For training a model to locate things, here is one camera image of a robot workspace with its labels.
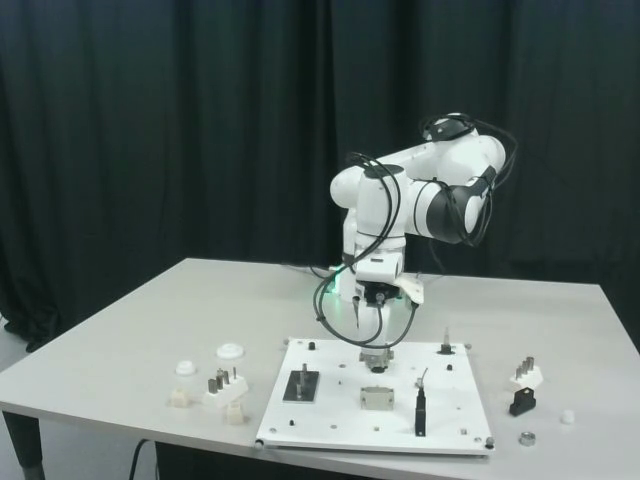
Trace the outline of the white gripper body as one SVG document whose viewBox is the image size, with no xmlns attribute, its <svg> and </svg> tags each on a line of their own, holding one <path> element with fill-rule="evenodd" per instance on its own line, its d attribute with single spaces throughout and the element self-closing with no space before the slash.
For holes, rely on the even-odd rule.
<svg viewBox="0 0 640 480">
<path fill-rule="evenodd" d="M 391 301 L 367 303 L 357 307 L 357 344 L 364 352 L 383 352 L 394 348 L 396 333 L 391 321 Z"/>
</svg>

